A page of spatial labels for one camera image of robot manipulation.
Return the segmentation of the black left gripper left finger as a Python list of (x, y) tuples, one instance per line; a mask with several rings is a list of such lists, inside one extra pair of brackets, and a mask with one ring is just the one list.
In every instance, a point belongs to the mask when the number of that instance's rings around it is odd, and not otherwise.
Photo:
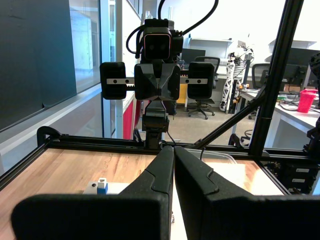
[(11, 214), (18, 240), (168, 240), (174, 149), (164, 147), (119, 194), (38, 194)]

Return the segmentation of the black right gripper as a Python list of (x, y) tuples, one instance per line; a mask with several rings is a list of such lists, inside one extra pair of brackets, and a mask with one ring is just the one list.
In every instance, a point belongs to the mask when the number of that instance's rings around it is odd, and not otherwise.
[(135, 65), (133, 77), (126, 76), (124, 62), (104, 62), (99, 71), (105, 99), (125, 99), (133, 91), (137, 100), (177, 100), (181, 84), (187, 84), (188, 98), (209, 99), (215, 81), (210, 62), (191, 62), (187, 70), (162, 60), (143, 62)]

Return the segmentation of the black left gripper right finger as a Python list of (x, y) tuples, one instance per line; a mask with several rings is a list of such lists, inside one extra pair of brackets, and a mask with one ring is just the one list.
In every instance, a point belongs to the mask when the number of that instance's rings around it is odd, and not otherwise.
[(190, 240), (316, 240), (320, 199), (253, 195), (183, 147), (175, 154), (175, 187)]

